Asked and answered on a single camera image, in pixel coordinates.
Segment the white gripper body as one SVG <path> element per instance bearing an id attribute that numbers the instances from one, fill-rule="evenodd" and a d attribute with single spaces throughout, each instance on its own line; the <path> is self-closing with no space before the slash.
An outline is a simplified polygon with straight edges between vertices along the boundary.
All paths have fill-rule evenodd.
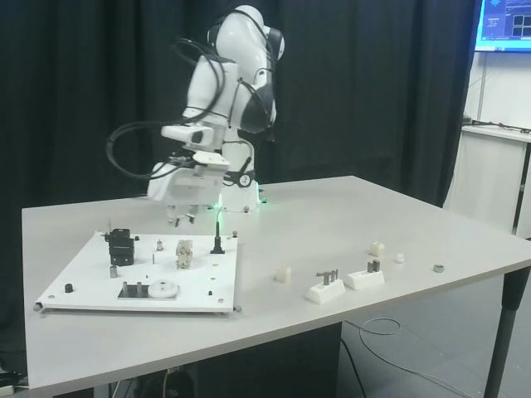
<path id="1" fill-rule="evenodd" d="M 157 179 L 149 181 L 147 197 L 166 206 L 208 206 L 217 202 L 228 162 L 176 167 L 157 163 Z"/>

